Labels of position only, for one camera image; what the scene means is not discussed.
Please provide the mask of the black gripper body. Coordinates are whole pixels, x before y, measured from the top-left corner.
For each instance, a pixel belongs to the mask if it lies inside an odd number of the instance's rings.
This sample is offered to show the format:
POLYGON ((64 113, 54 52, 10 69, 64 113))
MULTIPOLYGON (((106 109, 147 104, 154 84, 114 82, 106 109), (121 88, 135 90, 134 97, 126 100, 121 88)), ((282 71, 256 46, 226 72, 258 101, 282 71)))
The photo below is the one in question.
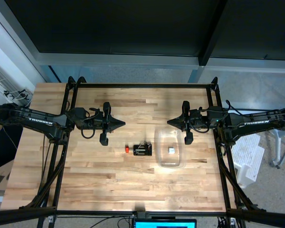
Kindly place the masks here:
POLYGON ((102 146, 108 145, 107 133, 109 132, 109 115, 111 113, 111 106, 109 102, 103 105, 103 119, 102 119, 102 133, 100 134, 100 143, 102 146))
POLYGON ((190 131, 190 103, 184 101, 182 104, 182 114, 184 117, 184 131, 186 132, 185 144, 190 145, 193 142, 193 133, 190 131))

